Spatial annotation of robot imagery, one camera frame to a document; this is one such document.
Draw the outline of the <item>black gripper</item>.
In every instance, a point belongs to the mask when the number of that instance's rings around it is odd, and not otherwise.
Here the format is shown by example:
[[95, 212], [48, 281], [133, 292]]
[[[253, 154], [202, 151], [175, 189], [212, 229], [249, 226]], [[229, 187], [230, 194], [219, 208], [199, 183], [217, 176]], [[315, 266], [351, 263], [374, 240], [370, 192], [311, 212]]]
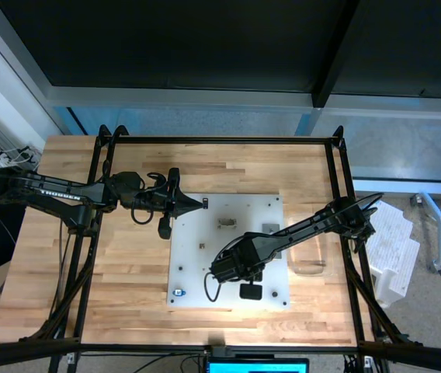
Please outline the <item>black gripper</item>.
[[155, 212], [162, 213], [158, 223], [158, 234], [161, 239], [170, 239], [171, 219], [201, 210], [202, 204], [181, 191], [178, 168], [171, 168], [168, 176], [150, 172], [147, 177], [154, 180], [154, 186], [146, 187], [144, 181], [140, 183], [140, 189], [133, 198], [133, 211], [146, 211], [149, 216], [145, 221], [138, 221], [133, 213], [133, 222], [138, 225], [147, 225], [153, 220]]
[[262, 285], [255, 283], [261, 272], [262, 264], [254, 249], [222, 250], [210, 266], [210, 274], [220, 286], [241, 281], [239, 297], [244, 300], [262, 299]]

